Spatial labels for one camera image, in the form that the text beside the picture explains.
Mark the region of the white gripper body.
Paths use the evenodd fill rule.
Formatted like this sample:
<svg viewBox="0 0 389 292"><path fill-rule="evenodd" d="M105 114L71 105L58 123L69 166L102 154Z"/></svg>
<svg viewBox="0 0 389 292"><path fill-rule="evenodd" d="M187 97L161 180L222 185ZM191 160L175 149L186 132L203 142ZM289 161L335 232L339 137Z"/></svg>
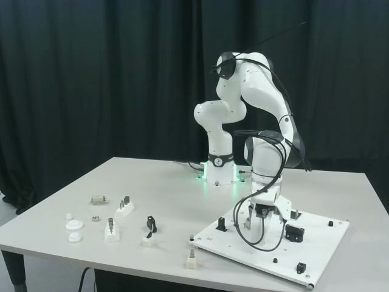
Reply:
<svg viewBox="0 0 389 292"><path fill-rule="evenodd" d="M250 207L249 241L253 245L264 245L273 215L278 215L281 222L289 220L289 200L282 196L253 196Z"/></svg>

